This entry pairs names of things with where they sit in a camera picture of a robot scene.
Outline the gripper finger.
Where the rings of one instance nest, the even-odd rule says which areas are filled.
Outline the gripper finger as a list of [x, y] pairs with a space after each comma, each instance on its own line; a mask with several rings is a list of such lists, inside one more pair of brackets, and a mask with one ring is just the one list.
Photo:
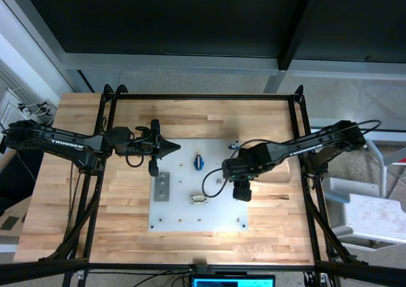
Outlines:
[[180, 147], [179, 144], [166, 140], [162, 135], [159, 136], [160, 147]]
[[176, 152], [177, 150], [180, 150], [180, 146], [169, 146], [169, 147], [161, 147], [159, 149], [159, 157], [165, 157], [173, 152]]

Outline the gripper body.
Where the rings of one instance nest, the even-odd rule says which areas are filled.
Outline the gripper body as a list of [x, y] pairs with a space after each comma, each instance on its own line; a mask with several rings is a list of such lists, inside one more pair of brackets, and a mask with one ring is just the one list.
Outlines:
[[252, 199], [252, 191], [250, 181], [235, 180], [233, 182], [233, 198], [238, 201], [249, 202]]
[[151, 121], [150, 130], [143, 132], [142, 140], [140, 143], [140, 149], [143, 156], [150, 156], [148, 162], [148, 172], [151, 177], [157, 177], [159, 174], [159, 168], [157, 164], [160, 143], [160, 124], [158, 119]]

